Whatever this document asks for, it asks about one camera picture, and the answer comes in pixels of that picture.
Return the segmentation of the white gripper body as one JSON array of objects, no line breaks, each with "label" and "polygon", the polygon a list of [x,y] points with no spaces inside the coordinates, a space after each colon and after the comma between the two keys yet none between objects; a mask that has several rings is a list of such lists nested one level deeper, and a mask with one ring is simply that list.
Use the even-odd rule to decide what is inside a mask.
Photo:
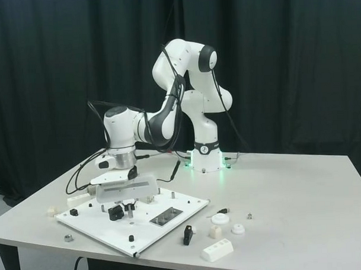
[{"label": "white gripper body", "polygon": [[158,185],[154,175],[139,175],[135,179],[97,185],[98,203],[116,202],[157,195]]}]

